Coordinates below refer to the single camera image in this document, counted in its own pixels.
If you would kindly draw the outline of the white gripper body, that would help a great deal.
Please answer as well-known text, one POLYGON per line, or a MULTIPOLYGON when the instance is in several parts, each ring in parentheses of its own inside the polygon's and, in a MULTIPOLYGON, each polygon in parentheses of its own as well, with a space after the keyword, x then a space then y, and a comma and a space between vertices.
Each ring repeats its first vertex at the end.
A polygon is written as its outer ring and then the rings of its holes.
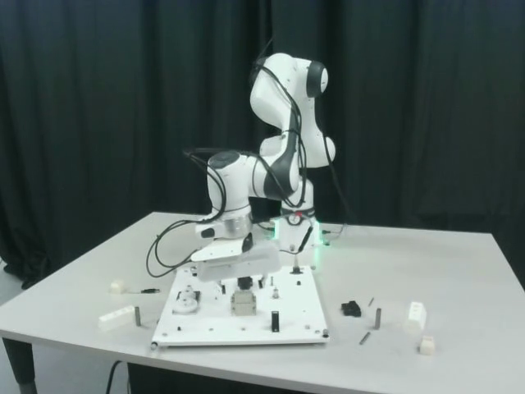
POLYGON ((211 244, 195 253, 195 264, 202 282, 265 275, 281 269, 276 244, 255 244, 246 252, 240 244, 211 244))

